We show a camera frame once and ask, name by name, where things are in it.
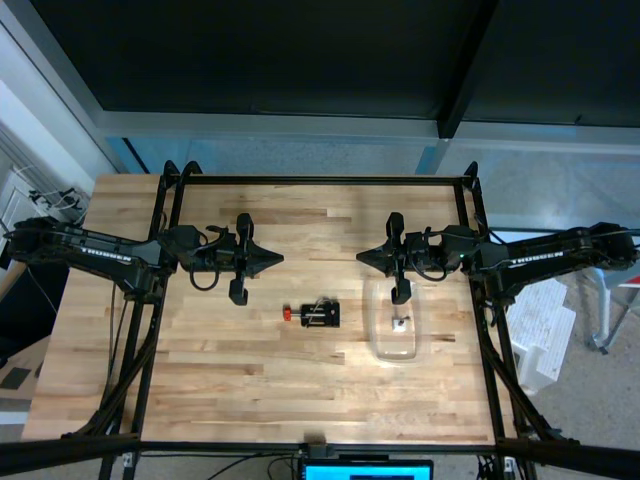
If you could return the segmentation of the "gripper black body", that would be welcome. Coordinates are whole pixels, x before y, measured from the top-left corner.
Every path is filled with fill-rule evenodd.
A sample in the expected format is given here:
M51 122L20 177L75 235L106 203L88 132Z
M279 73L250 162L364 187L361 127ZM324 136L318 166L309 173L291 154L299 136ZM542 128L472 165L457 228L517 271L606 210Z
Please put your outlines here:
M248 213L237 217L236 234L225 230L220 234L216 247L216 266L219 272L233 272L235 277L229 284L229 298L237 306L246 306L248 290L244 286L249 261L249 242L254 233L254 224Z
M407 271L413 271L421 278L428 280L424 267L428 260L428 240L426 232L404 233L404 217L399 212L392 212L386 223L387 240L390 245L389 273L395 279L391 290L393 305L403 305L411 298L410 281L405 277Z

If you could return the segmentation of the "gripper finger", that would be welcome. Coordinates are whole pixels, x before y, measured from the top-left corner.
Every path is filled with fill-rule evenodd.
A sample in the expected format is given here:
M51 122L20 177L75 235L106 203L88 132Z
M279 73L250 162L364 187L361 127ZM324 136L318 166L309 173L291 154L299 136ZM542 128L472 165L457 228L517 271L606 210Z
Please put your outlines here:
M386 277L394 275L393 262L390 258L357 258L357 261L376 269Z
M258 258L248 261L248 276L255 278L264 270L278 265L284 261L283 258Z
M284 259L283 255L270 251L263 247L260 247L253 240L248 241L248 254L252 258L256 258L256 259L260 258L263 260L283 260Z
M384 244L365 250L356 255L357 260L382 260L393 254L393 243L387 240Z

